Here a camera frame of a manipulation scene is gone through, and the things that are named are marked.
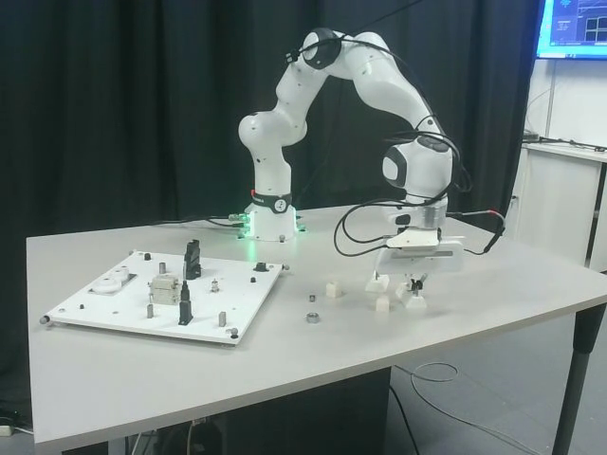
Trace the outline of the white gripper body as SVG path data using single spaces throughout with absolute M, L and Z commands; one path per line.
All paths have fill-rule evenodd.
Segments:
M 436 247 L 382 249 L 377 256 L 379 275 L 423 275 L 457 272 L 463 267 L 463 236 L 448 236 Z

